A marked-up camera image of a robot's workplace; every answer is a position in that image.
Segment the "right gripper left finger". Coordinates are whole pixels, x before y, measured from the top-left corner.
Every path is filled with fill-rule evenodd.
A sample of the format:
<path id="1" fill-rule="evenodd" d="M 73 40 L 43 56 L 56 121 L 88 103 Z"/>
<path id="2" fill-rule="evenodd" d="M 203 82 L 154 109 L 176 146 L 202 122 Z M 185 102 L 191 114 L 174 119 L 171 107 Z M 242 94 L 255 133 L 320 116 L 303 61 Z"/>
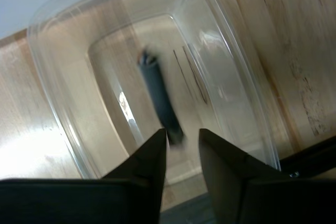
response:
<path id="1" fill-rule="evenodd" d="M 101 179 L 3 179 L 1 223 L 158 223 L 166 146 L 160 129 Z"/>

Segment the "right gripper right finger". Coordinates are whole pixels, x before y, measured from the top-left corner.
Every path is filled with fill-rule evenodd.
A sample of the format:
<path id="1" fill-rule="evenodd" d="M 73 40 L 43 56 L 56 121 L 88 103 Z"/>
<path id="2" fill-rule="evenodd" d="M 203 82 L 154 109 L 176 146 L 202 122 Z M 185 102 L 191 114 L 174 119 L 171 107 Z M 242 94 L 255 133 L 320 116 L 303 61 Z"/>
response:
<path id="1" fill-rule="evenodd" d="M 277 170 L 207 129 L 199 131 L 206 187 L 218 223 L 335 223 L 335 138 L 281 160 Z"/>

